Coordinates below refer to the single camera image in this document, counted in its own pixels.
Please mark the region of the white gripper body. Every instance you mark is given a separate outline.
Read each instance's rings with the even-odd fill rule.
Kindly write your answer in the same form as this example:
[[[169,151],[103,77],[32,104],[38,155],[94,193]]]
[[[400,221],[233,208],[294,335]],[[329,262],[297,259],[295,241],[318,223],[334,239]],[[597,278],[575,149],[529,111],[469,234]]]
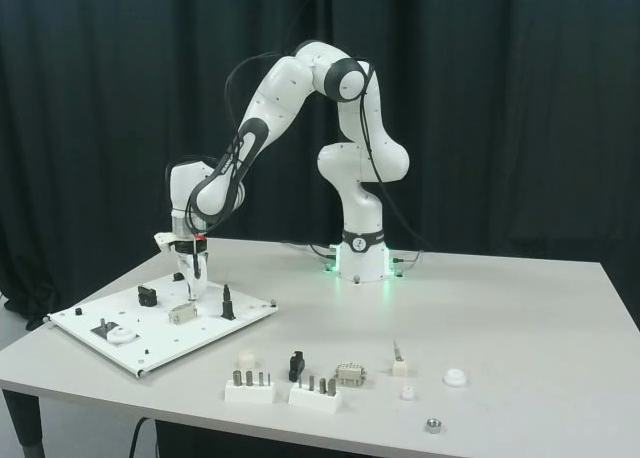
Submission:
[[[208,253],[178,253],[178,270],[184,276],[188,287],[189,299],[203,298],[208,285],[207,258]]]

